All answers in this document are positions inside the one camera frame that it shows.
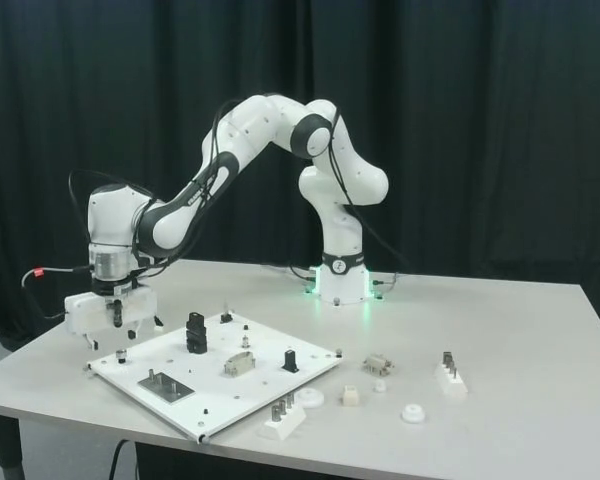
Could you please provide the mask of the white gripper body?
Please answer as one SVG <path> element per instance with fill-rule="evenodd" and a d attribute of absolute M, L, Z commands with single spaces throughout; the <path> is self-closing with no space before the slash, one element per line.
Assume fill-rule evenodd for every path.
<path fill-rule="evenodd" d="M 151 288 L 136 288 L 121 295 L 100 296 L 86 292 L 66 297 L 65 321 L 76 335 L 106 329 L 126 329 L 128 322 L 153 320 L 157 295 Z"/>

